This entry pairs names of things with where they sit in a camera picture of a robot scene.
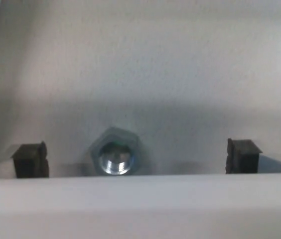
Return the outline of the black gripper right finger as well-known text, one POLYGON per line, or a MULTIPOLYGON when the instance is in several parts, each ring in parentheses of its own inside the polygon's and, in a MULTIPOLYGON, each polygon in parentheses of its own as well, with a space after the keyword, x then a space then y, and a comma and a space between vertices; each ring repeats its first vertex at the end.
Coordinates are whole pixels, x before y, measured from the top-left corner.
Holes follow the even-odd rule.
POLYGON ((226 174, 281 173, 281 161, 262 156, 250 139, 227 140, 226 174))

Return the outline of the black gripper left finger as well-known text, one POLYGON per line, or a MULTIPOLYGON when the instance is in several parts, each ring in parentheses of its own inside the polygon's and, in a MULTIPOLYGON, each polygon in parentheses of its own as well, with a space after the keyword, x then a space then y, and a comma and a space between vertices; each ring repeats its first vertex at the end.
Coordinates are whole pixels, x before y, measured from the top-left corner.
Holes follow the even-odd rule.
POLYGON ((10 148, 11 156, 0 162, 0 178, 48 178, 47 145, 26 143, 10 148))

